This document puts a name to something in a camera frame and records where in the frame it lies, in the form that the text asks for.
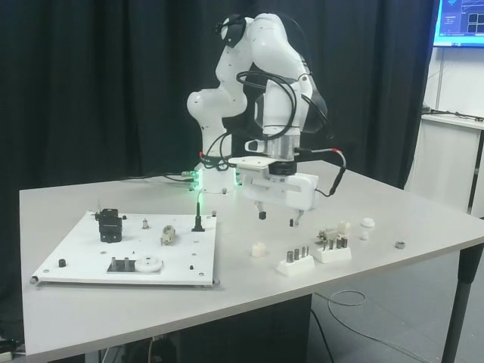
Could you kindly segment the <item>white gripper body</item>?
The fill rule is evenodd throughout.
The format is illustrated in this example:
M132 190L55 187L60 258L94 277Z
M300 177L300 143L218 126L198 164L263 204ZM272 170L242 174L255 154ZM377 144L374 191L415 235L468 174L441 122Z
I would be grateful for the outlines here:
M304 173L294 175L268 174L268 169L241 169L242 191L260 210L265 204L285 206L294 210L313 210L318 207L318 176Z

